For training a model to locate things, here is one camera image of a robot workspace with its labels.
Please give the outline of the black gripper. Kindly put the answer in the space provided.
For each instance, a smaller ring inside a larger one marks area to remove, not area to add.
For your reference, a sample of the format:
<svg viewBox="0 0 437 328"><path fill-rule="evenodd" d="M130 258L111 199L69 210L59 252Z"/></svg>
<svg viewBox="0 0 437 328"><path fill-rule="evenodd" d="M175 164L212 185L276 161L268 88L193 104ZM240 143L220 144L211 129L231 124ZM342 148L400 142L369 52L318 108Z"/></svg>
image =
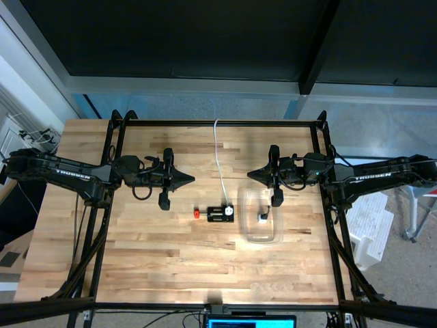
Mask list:
<svg viewBox="0 0 437 328"><path fill-rule="evenodd" d="M159 161L157 168L151 175L152 189L161 188L158 195L158 205L161 210L170 209L169 190L177 189L195 181L195 177L185 174L173 165L173 150L165 148L163 158Z"/></svg>
<svg viewBox="0 0 437 328"><path fill-rule="evenodd" d="M284 201L283 191L280 186L283 185L289 190L294 188L289 186L281 174L282 167L290 166L290 157L280 157L280 150L277 145L271 145L268 153L269 163L262 168L247 173L247 177L273 189L271 197L272 207L278 208Z"/></svg>

